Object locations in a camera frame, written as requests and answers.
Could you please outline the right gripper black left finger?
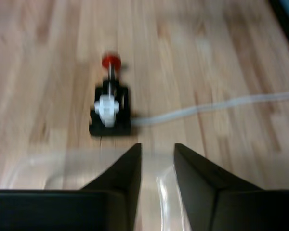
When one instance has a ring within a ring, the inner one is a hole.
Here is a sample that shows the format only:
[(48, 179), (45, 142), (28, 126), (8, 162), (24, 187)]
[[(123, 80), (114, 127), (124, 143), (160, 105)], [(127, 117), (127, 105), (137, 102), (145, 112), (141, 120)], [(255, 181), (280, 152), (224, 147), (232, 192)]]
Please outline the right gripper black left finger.
[(0, 190), (0, 231), (132, 231), (141, 177), (137, 143), (78, 190)]

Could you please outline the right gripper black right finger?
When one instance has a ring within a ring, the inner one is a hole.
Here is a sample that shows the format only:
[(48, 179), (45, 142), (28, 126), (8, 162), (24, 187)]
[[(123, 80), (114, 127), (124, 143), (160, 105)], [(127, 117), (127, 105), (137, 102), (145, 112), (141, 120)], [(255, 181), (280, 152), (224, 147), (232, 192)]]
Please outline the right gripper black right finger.
[(289, 190), (265, 190), (188, 148), (174, 167), (193, 231), (289, 231)]

